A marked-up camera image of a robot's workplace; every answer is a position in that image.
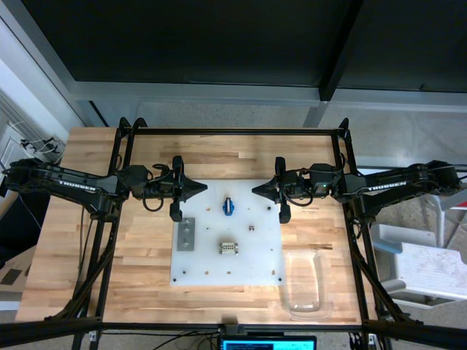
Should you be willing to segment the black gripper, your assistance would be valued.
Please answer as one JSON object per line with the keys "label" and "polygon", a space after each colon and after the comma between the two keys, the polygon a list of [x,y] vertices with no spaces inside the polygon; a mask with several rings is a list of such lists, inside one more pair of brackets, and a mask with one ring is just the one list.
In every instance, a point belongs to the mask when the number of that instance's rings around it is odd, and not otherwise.
{"label": "black gripper", "polygon": [[279,223],[287,224],[291,220],[290,203],[298,207],[308,206],[310,190],[305,185],[303,171],[287,171],[283,157],[276,157],[275,175],[277,178],[254,187],[252,193],[273,202],[279,201]]}
{"label": "black gripper", "polygon": [[181,197],[183,200],[188,200],[194,195],[198,195],[207,190],[207,185],[193,181],[185,177],[184,163],[180,155],[172,159],[172,169],[166,164],[156,163],[153,165],[155,170],[160,171],[159,176],[155,177],[151,182],[151,198],[158,199],[161,203],[157,211],[162,209],[163,201],[171,198],[173,202],[169,207],[169,216],[173,222],[182,221],[182,211],[180,209]]}

